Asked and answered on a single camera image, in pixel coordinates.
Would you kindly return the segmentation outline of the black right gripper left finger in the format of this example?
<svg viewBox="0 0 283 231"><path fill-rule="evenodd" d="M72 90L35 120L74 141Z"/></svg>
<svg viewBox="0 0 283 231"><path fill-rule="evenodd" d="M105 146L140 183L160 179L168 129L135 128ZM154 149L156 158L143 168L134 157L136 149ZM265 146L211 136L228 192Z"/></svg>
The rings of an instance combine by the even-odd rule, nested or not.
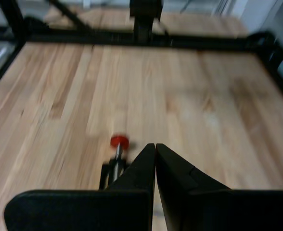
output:
<svg viewBox="0 0 283 231"><path fill-rule="evenodd" d="M30 190L4 209L9 231L149 231L155 186L155 145L133 162L111 159L97 190Z"/></svg>

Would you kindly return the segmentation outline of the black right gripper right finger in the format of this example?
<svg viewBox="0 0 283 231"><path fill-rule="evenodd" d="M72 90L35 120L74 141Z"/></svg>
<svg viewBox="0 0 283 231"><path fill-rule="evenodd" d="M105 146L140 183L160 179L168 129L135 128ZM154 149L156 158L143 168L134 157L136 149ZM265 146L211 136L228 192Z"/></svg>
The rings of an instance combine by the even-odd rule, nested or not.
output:
<svg viewBox="0 0 283 231"><path fill-rule="evenodd" d="M231 189L164 144L156 153L168 230L283 231L283 191Z"/></svg>

